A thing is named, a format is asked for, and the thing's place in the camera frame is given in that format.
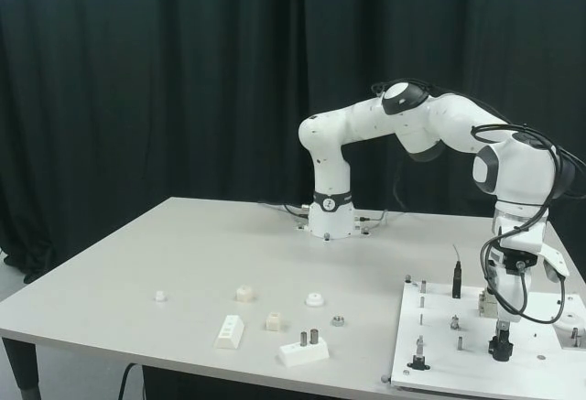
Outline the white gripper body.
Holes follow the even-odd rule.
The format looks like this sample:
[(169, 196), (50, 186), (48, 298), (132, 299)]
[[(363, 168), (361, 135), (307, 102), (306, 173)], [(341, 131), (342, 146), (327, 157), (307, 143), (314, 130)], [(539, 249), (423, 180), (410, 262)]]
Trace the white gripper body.
[(502, 302), (511, 308), (521, 311), (524, 306), (523, 284), (528, 285), (525, 275), (509, 274), (507, 271), (496, 271), (493, 278), (493, 292), (497, 298), (497, 319), (503, 322), (518, 322), (521, 317), (510, 313)]

